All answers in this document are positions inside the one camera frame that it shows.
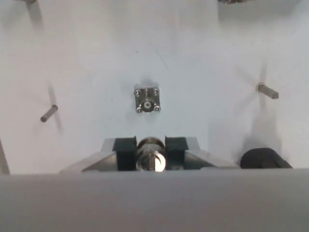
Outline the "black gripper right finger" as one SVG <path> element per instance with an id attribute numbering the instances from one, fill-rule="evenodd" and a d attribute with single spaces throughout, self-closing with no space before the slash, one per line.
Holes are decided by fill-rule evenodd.
<path id="1" fill-rule="evenodd" d="M 238 169 L 226 161 L 202 150 L 196 137 L 166 137 L 166 170 Z"/>

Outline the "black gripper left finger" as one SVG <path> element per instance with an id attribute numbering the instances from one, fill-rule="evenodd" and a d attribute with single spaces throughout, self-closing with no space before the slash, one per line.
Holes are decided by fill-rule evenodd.
<path id="1" fill-rule="evenodd" d="M 117 172 L 135 171 L 137 155 L 137 139 L 108 138 L 101 150 L 68 167 L 61 173 Z"/>

